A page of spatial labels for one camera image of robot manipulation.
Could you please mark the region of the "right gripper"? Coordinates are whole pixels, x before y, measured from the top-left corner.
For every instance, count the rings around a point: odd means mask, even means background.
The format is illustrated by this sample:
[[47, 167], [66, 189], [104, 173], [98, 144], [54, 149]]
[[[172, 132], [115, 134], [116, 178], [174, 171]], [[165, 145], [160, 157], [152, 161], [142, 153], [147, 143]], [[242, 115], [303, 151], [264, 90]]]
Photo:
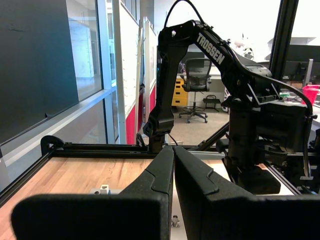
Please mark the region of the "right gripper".
[[301, 152], [306, 177], [310, 176], [308, 139], [310, 113], [306, 105], [268, 102], [248, 107], [230, 106], [228, 152], [224, 162], [234, 182], [254, 195], [278, 194], [280, 182], [260, 168], [266, 155]]

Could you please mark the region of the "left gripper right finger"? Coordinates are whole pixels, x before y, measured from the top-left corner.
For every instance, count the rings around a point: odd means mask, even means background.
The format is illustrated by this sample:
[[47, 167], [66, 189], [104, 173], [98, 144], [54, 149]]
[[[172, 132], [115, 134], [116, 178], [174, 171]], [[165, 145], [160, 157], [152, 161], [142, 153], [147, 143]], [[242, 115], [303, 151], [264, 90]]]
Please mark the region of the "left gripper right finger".
[[319, 239], [318, 195], [253, 195], [183, 147], [174, 152], [175, 185], [188, 239]]

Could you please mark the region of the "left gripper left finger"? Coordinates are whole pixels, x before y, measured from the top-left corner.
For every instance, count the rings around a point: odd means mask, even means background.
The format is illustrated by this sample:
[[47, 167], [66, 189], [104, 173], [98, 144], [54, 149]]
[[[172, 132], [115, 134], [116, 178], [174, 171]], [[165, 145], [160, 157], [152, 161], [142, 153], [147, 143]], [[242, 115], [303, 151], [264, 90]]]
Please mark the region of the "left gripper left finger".
[[174, 151], [164, 147], [118, 194], [38, 194], [11, 213], [18, 240], [168, 240]]

